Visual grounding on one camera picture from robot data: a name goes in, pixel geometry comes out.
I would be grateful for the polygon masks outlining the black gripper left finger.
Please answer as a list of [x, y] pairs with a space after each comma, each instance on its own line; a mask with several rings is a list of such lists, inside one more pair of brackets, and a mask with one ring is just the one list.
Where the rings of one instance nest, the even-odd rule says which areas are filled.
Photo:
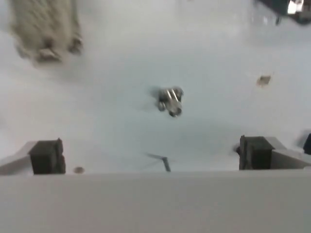
[[66, 173], [63, 141], [29, 141], [0, 160], [1, 175], [53, 175]]

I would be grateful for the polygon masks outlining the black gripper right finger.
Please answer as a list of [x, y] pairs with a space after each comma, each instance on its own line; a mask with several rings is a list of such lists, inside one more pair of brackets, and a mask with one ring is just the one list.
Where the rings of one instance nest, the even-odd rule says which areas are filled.
[[305, 169], [311, 167], [311, 136], [303, 140], [302, 151], [286, 148], [276, 137], [240, 137], [239, 170]]

